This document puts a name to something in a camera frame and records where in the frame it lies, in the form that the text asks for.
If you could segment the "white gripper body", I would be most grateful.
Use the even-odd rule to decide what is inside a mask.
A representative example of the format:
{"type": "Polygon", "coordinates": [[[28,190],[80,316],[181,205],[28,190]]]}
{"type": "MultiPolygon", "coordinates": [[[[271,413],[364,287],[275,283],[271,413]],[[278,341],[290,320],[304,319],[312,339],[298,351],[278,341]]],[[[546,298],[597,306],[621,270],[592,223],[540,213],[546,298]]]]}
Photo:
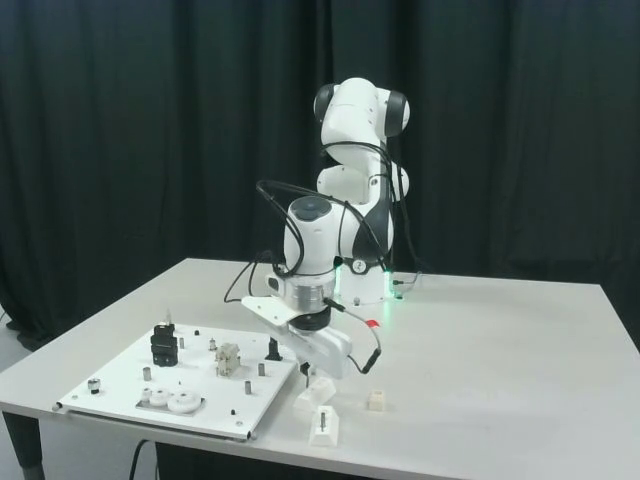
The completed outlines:
{"type": "Polygon", "coordinates": [[[335,328],[307,333],[287,328],[276,333],[276,340],[289,348],[300,363],[309,363],[333,379],[342,379],[348,370],[351,338],[335,328]]]}

